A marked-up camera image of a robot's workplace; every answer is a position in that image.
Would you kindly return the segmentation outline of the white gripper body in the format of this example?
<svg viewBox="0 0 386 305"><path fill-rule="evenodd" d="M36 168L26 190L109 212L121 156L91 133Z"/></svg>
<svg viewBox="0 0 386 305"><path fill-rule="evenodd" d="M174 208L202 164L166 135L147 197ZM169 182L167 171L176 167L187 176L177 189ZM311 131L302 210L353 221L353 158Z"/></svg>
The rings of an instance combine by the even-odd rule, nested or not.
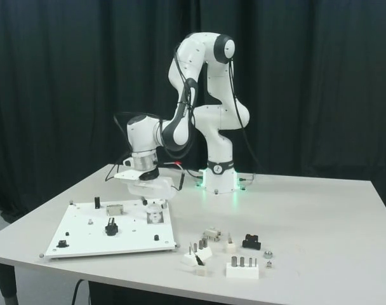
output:
<svg viewBox="0 0 386 305"><path fill-rule="evenodd" d="M158 177L153 180L136 180L127 182L131 194L144 198L170 200L176 195L173 179L170 177Z"/></svg>

